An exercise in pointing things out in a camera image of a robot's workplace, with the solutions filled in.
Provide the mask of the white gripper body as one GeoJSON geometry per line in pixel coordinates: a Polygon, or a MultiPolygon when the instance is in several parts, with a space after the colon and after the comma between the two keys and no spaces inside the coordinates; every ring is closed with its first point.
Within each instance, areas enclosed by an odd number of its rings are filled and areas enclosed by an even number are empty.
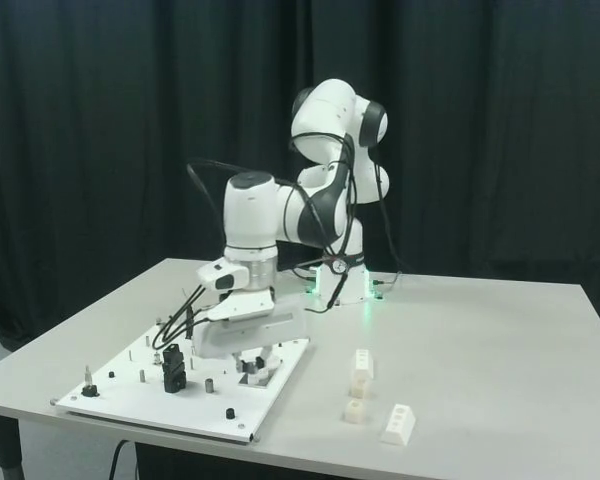
{"type": "Polygon", "coordinates": [[[308,324],[302,308],[276,306],[268,315],[218,320],[196,326],[194,352],[201,358],[221,358],[308,337],[308,324]]]}

